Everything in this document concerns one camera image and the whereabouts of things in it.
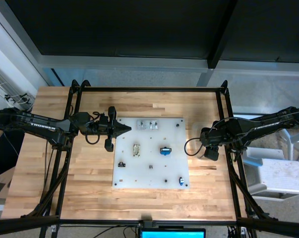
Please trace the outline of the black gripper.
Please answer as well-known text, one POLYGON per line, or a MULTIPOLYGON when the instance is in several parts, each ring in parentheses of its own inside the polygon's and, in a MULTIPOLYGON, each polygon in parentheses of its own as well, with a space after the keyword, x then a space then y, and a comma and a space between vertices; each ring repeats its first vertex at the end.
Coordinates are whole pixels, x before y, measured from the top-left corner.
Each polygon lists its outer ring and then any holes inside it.
POLYGON ((214 144, 209 136, 210 128, 204 127, 201 129, 200 142, 204 147, 214 147, 214 144))
MULTIPOLYGON (((112 143, 112 138, 114 137, 114 128, 115 121, 117 117, 117 112, 114 106, 108 108, 108 115, 105 114, 100 115, 99 119, 99 135, 107 136, 105 140, 105 150, 113 151, 114 145, 112 143)), ((124 119, 118 119, 117 127, 122 128, 117 131, 117 137, 121 136, 124 133, 131 131, 131 127, 126 123, 124 119)))

